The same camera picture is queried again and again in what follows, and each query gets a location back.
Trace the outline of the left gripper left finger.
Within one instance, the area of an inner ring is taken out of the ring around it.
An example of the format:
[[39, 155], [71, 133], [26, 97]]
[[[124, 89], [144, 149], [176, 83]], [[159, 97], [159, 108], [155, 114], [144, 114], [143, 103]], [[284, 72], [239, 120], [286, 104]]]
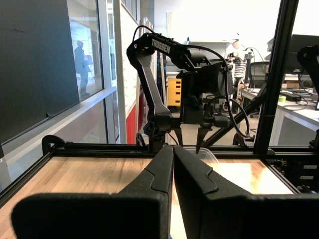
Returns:
[[167, 239], [170, 236], [173, 150], [164, 146], [116, 194], [41, 193], [11, 213], [19, 239]]

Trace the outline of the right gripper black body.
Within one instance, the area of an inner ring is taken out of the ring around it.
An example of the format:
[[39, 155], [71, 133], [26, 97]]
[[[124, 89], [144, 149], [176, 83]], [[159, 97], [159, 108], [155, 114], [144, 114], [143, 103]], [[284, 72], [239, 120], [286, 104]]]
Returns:
[[230, 120], [226, 116], [214, 115], [213, 107], [202, 105], [194, 106], [182, 101], [179, 117], [174, 117], [169, 109], [165, 108], [164, 113], [152, 116], [152, 126], [156, 130], [178, 130], [182, 124], [198, 125], [199, 128], [212, 130], [213, 127], [229, 127]]

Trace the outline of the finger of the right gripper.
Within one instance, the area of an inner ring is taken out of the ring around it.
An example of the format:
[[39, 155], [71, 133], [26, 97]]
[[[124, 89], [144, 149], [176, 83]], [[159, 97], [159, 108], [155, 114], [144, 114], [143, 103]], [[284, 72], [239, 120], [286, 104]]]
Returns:
[[176, 134], [176, 137], [177, 137], [177, 140], [178, 140], [178, 144], [179, 144], [180, 146], [183, 146], [182, 129], [181, 129], [180, 125], [177, 126], [177, 127], [174, 129], [174, 132], [175, 132], [175, 134]]
[[196, 141], [196, 154], [199, 153], [200, 148], [203, 144], [204, 138], [207, 135], [207, 133], [210, 131], [212, 131], [211, 127], [201, 126], [198, 128], [197, 141]]

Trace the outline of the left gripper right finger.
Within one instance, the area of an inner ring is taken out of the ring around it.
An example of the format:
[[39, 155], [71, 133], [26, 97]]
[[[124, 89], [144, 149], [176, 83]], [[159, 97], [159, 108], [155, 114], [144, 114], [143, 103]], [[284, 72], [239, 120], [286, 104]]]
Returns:
[[174, 183], [189, 239], [316, 239], [315, 194], [254, 195], [181, 146]]

